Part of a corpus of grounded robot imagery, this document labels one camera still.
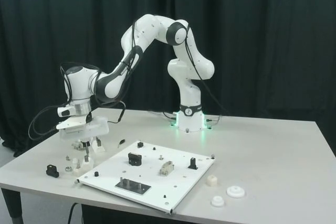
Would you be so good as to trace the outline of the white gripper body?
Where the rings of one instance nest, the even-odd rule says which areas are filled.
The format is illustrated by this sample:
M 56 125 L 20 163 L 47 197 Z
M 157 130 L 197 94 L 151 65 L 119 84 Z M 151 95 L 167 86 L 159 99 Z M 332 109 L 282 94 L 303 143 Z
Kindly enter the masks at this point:
M 86 122 L 86 117 L 70 117 L 59 123 L 60 138 L 64 141 L 85 140 L 109 133 L 106 117 L 93 117 Z

